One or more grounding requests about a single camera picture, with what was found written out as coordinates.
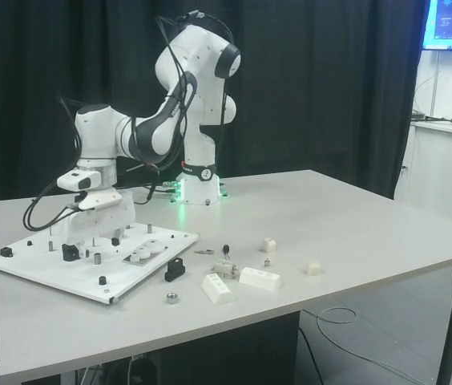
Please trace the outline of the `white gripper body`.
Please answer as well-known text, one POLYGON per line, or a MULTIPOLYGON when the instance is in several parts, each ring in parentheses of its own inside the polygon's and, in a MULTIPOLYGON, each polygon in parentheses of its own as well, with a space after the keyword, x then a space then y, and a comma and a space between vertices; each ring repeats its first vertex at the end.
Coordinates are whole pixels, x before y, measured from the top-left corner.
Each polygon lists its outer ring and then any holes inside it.
POLYGON ((78 209, 63 221, 63 242, 66 244, 99 237, 135 222, 131 192, 89 192, 78 203, 78 209))

